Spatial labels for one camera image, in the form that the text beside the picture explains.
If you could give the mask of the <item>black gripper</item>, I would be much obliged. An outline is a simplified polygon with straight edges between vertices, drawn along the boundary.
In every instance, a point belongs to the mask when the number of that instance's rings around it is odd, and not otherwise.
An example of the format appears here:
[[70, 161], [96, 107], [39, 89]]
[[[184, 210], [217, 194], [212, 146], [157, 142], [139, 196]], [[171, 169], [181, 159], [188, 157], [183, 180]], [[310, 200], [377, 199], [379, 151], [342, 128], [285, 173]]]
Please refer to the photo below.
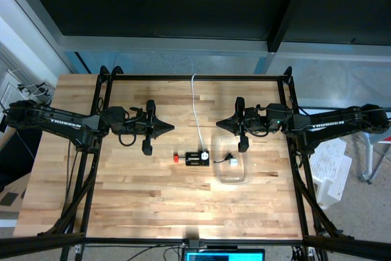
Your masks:
[[146, 111], [142, 117], [136, 122], [136, 134], [145, 136], [142, 141], [142, 152], [144, 155], [152, 155], [153, 147], [151, 140], [173, 131], [174, 125], [163, 122], [156, 117], [156, 105], [154, 100], [148, 100]]
[[235, 114], [227, 119], [216, 122], [216, 126], [239, 137], [239, 153], [247, 152], [249, 138], [246, 133], [256, 138], [267, 136], [266, 122], [258, 114], [260, 108], [245, 108], [243, 97], [237, 97], [235, 101]]

